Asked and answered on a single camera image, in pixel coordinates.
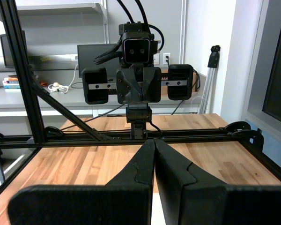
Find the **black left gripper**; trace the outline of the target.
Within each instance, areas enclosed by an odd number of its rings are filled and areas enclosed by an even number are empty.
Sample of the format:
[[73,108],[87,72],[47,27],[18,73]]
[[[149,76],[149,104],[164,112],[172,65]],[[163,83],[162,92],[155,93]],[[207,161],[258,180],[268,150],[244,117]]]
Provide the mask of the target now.
[[89,105],[105,104],[109,95],[117,95],[119,104],[158,103],[163,86],[170,100],[188,100],[192,96],[193,67],[172,64],[166,75],[159,67],[121,68],[115,82],[107,81],[105,68],[86,68],[82,84]]

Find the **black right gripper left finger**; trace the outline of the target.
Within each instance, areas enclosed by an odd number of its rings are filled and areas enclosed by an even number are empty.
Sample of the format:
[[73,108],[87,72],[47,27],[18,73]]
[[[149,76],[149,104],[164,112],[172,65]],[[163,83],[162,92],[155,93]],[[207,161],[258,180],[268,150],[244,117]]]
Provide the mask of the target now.
[[9,201],[12,225],[149,225],[155,142],[147,140],[106,185],[35,185]]

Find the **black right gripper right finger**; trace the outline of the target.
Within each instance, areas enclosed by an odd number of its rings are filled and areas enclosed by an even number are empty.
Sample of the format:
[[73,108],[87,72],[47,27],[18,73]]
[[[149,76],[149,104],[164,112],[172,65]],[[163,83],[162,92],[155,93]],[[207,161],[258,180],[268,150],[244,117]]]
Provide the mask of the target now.
[[155,173],[168,225],[281,225],[281,186],[229,185],[162,140]]

